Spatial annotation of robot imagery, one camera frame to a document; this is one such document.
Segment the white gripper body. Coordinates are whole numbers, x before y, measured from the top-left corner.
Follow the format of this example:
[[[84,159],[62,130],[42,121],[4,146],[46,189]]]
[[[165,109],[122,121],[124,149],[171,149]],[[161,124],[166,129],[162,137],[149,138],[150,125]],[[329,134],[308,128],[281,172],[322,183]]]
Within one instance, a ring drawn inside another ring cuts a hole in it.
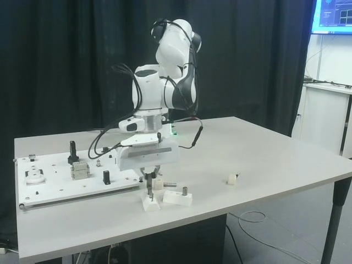
[[[174,163],[179,159],[178,143],[167,138],[155,144],[121,147],[117,150],[116,164],[120,171],[125,171]]]

